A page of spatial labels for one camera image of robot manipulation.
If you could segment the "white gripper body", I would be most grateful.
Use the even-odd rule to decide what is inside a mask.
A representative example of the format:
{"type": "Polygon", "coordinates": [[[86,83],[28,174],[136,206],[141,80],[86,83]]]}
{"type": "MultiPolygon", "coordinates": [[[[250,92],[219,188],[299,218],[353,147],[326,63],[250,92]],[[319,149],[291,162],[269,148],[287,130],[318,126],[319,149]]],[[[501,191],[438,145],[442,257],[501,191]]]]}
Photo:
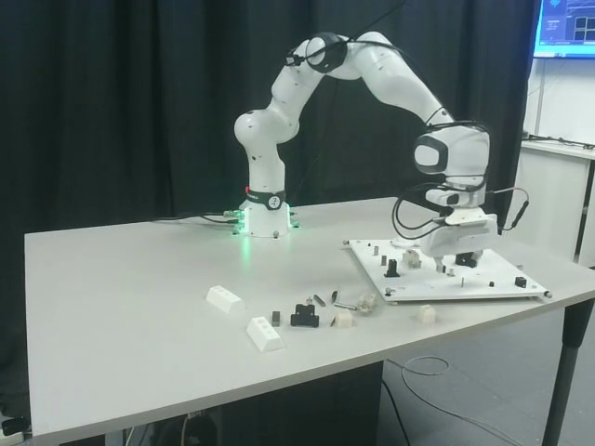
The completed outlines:
{"type": "Polygon", "coordinates": [[[490,248],[497,239],[497,217],[470,225],[442,226],[424,238],[424,255],[429,257],[455,256],[490,248]]]}

